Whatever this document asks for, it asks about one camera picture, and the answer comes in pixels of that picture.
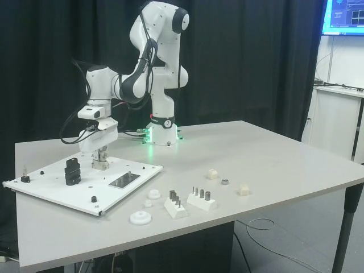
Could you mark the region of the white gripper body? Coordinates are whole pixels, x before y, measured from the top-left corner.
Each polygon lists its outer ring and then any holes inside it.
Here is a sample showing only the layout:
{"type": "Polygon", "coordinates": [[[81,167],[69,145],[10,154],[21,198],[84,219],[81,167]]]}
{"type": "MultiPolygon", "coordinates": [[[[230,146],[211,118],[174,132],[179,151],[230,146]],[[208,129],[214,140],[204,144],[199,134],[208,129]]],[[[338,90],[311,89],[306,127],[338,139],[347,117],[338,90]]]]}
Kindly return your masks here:
{"type": "Polygon", "coordinates": [[[112,125],[104,130],[95,129],[86,132],[86,137],[78,145],[83,153],[94,152],[109,145],[118,138],[117,125],[112,125]]]}

